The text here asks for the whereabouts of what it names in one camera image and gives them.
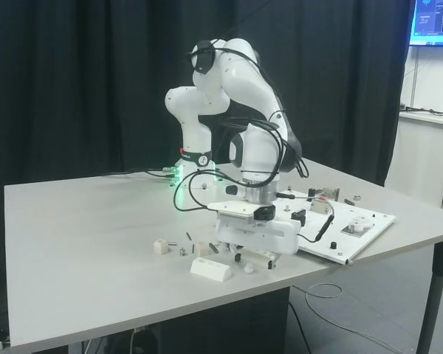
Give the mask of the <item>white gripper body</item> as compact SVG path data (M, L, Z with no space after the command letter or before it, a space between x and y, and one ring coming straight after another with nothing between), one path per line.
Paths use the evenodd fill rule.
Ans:
M226 243L234 254L239 253L240 249L294 254L298 250L299 231L300 222L287 219L248 223L218 216L216 221L216 239Z

